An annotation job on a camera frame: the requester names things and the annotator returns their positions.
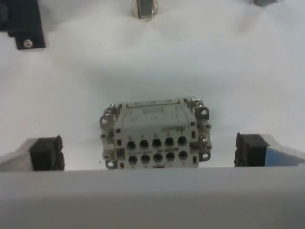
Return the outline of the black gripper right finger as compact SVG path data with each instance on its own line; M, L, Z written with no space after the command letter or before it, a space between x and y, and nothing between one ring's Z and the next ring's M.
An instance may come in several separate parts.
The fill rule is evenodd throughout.
M235 167L284 167L305 164L305 153L281 145L270 134L236 136Z

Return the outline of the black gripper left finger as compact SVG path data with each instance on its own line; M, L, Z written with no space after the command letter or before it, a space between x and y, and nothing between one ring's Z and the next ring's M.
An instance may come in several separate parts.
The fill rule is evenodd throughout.
M63 140L28 138L15 151L0 156L1 171L64 171Z

